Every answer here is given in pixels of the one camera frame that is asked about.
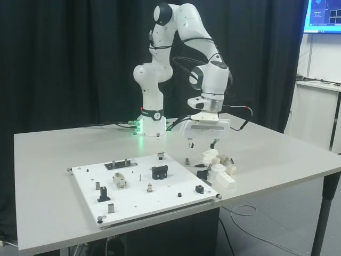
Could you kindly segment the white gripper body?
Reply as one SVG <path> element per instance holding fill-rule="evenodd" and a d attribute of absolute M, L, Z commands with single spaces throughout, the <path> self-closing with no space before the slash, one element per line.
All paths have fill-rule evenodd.
<path fill-rule="evenodd" d="M 218 121 L 185 121 L 181 125 L 181 134 L 190 139 L 207 137 L 210 139 L 226 138 L 230 132 L 230 119 Z"/>

